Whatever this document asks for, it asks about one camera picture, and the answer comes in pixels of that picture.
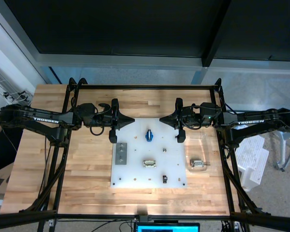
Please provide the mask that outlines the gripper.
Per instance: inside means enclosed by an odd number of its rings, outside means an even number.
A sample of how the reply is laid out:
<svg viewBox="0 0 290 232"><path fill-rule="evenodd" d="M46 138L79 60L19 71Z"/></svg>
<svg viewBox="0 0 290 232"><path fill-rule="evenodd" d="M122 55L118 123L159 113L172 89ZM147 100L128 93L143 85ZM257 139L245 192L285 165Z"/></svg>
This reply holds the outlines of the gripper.
<svg viewBox="0 0 290 232"><path fill-rule="evenodd" d="M117 129L120 130L121 128L134 123L134 118L125 116L120 111L118 111L118 99L112 99L111 105L107 103L100 103L98 106L103 108L103 111L98 112L96 111L93 115L93 126L94 127L101 127L102 130L100 133L94 133L94 136L100 136L103 134L105 127L109 127L109 141L112 144L117 143L117 135L116 135L116 126Z"/></svg>
<svg viewBox="0 0 290 232"><path fill-rule="evenodd" d="M200 129L200 118L194 112L194 109L198 108L194 103L191 106L183 106L183 100L177 98L175 102L175 111L159 119L161 123L164 123L175 130L178 129L179 133L176 136L178 143L183 143L186 139L186 133L184 127L190 130Z"/></svg>

